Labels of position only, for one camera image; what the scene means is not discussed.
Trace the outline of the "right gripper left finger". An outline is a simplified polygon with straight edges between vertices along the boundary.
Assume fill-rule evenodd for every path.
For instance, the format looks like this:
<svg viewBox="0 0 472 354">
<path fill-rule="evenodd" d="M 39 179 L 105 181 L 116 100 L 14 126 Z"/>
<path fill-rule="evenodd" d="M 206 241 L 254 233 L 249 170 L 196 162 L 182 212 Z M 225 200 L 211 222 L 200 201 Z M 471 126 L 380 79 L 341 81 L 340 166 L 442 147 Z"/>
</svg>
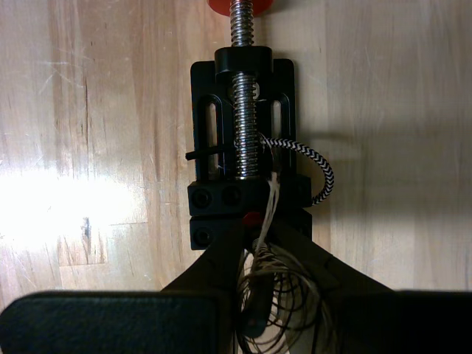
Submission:
<svg viewBox="0 0 472 354">
<path fill-rule="evenodd" d="M 1 313 L 3 353 L 227 353 L 244 228 L 216 238 L 161 291 L 45 291 Z"/>
</svg>

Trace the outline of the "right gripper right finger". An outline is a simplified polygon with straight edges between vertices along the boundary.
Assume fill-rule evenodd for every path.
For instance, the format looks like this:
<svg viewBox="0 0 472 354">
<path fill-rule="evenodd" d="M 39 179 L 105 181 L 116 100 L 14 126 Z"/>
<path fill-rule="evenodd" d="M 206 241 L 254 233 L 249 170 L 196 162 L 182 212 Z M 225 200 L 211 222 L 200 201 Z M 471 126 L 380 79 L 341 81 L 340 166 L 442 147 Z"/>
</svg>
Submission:
<svg viewBox="0 0 472 354">
<path fill-rule="evenodd" d="M 471 293 L 394 291 L 283 221 L 272 240 L 314 278 L 333 318 L 335 353 L 470 353 Z"/>
</svg>

